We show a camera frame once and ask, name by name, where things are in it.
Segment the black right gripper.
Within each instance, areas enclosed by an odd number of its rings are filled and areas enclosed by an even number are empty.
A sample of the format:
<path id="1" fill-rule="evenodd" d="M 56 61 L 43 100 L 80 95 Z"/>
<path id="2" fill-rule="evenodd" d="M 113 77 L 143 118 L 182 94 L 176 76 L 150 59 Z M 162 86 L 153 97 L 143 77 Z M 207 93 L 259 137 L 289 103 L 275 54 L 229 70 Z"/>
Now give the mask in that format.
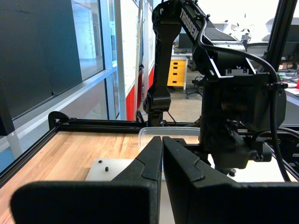
<path id="1" fill-rule="evenodd" d="M 220 172 L 244 169 L 248 161 L 272 160 L 270 147 L 261 141 L 241 136 L 238 125 L 237 121 L 217 118 L 202 118 L 200 121 L 200 150 L 212 156 L 215 169 Z"/>

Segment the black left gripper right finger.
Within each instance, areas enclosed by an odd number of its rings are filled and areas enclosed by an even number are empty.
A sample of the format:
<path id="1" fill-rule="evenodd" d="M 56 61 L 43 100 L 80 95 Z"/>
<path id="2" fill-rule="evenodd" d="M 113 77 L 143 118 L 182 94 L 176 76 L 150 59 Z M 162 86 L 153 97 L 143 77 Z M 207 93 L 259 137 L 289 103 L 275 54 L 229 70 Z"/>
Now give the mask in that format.
<path id="1" fill-rule="evenodd" d="M 296 224 L 296 182 L 236 182 L 170 137 L 164 176 L 177 224 Z"/>

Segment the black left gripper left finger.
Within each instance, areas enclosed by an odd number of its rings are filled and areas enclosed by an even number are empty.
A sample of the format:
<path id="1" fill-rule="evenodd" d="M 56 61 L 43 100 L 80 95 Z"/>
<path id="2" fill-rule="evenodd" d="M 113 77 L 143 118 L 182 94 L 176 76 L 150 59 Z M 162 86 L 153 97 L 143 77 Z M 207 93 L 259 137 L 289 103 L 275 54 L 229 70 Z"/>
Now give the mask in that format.
<path id="1" fill-rule="evenodd" d="M 17 224 L 157 224 L 163 144 L 156 136 L 109 182 L 32 182 L 10 200 Z"/>

